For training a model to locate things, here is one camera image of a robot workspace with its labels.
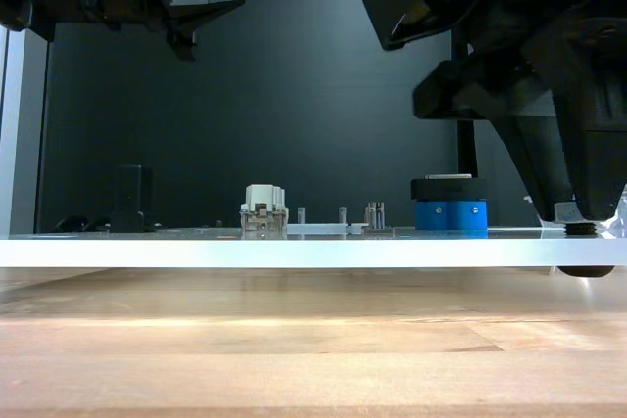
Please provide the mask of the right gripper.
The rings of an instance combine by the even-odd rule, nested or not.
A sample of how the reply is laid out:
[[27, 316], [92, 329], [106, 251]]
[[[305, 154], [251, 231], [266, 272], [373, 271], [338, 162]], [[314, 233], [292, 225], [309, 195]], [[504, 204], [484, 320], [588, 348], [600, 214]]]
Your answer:
[[[554, 97], [556, 117], [533, 116]], [[489, 120], [544, 221], [572, 200], [612, 218], [626, 185], [626, 20], [574, 12], [503, 51], [440, 63], [413, 91], [422, 119]]]

